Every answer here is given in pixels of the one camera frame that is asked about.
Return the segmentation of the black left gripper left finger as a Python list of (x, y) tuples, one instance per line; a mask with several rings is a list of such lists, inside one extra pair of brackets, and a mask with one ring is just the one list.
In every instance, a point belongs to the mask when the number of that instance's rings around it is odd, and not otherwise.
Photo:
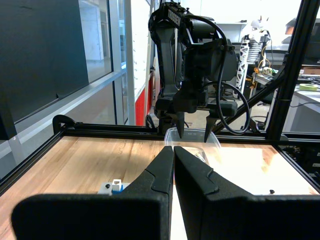
[(168, 240), (174, 152), (164, 147), (122, 192), (38, 194), (11, 214), (18, 240)]

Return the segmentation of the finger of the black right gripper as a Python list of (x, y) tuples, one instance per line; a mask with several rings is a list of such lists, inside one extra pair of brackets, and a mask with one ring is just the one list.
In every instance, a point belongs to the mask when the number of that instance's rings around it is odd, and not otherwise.
[(172, 119), (176, 125), (179, 137), (182, 138), (184, 136), (185, 113), (176, 112), (172, 115)]
[(214, 116), (208, 115), (206, 117), (206, 126), (205, 126), (205, 133), (204, 133), (204, 142), (206, 143), (210, 134), (212, 133), (213, 128), (216, 125), (216, 121), (218, 119)]

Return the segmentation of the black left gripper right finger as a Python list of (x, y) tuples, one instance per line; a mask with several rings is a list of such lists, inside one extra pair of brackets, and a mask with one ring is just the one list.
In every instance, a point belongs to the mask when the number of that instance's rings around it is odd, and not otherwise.
[(253, 195), (183, 147), (174, 148), (174, 178), (190, 240), (317, 240), (317, 195)]

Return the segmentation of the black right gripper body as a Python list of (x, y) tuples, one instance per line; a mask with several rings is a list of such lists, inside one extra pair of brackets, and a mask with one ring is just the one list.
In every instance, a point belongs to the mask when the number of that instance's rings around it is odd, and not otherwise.
[(193, 114), (200, 109), (200, 111), (208, 112), (207, 116), (211, 115), (219, 119), (218, 107), (220, 107), (223, 117), (233, 117), (238, 110), (237, 103), (234, 101), (221, 100), (220, 105), (218, 105), (216, 103), (200, 102), (196, 97), (167, 96), (156, 101), (154, 114), (158, 118), (172, 118), (173, 114), (177, 112)]

